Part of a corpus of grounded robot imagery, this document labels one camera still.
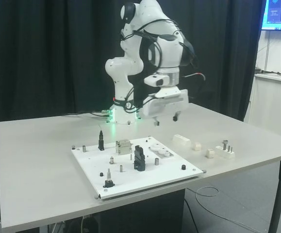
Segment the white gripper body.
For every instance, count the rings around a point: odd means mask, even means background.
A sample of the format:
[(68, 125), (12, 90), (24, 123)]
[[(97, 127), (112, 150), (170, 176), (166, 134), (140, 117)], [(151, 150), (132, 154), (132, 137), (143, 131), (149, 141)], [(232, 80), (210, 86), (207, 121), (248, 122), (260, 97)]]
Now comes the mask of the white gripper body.
[(179, 95), (167, 98), (154, 98), (153, 95), (148, 96), (143, 101), (143, 107), (140, 109), (141, 118), (153, 118), (164, 115), (174, 116), (178, 112), (182, 112), (188, 108), (189, 98), (188, 90), (181, 90)]

